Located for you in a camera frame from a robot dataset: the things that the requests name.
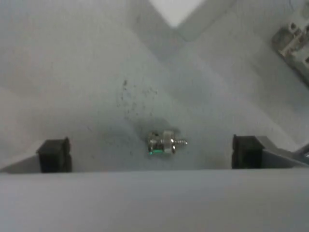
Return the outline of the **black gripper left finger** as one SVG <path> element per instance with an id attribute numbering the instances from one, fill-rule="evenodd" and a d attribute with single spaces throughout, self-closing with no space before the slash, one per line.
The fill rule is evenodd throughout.
<path id="1" fill-rule="evenodd" d="M 71 173 L 71 144 L 68 137 L 37 141 L 25 152 L 2 160 L 1 173 Z"/>

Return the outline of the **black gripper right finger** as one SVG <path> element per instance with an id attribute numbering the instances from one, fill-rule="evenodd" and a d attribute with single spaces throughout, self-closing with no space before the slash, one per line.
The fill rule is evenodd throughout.
<path id="1" fill-rule="evenodd" d="M 277 147 L 266 136 L 233 136 L 232 169 L 307 168 L 309 145 L 297 151 Z"/>

